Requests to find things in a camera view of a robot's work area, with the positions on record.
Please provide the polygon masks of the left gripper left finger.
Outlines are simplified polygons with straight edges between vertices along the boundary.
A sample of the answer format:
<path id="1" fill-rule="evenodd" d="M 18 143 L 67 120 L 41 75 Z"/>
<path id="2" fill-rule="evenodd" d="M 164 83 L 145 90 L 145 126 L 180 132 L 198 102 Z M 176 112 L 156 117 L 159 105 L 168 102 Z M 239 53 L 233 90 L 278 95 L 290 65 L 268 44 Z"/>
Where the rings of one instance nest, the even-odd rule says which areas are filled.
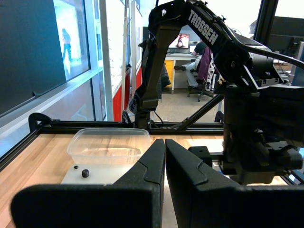
<path id="1" fill-rule="evenodd" d="M 159 228 L 164 166 L 158 139 L 114 184 L 27 187 L 10 204 L 13 222 L 18 228 Z"/>

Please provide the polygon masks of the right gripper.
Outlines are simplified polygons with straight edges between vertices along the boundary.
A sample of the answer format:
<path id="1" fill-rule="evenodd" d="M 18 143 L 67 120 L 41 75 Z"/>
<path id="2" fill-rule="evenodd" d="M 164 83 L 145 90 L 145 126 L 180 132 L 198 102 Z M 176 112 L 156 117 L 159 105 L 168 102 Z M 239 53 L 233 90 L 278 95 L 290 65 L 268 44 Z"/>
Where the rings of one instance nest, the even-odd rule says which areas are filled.
<path id="1" fill-rule="evenodd" d="M 223 117 L 223 174 L 242 185 L 268 184 L 302 168 L 302 101 L 230 95 L 224 98 Z"/>

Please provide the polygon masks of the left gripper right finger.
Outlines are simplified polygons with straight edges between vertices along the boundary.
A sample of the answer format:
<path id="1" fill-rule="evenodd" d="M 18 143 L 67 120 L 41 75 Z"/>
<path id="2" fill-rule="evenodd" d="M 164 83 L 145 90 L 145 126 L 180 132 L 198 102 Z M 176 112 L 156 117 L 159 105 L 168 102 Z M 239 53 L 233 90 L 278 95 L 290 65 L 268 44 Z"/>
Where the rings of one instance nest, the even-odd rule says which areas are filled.
<path id="1" fill-rule="evenodd" d="M 301 228 L 302 186 L 242 186 L 172 139 L 166 173 L 180 228 Z"/>

